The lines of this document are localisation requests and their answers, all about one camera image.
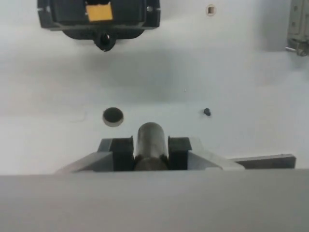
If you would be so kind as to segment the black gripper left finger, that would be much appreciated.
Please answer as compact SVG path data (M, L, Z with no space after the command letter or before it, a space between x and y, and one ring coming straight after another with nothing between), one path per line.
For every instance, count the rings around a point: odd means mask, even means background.
M134 167L133 152L133 137L102 139L96 152L56 172L131 172Z

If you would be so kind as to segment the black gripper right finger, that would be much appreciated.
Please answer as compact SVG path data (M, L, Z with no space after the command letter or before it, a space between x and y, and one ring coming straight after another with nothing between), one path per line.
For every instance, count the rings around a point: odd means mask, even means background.
M169 137L168 151L171 170L244 170L242 165L207 151L195 137Z

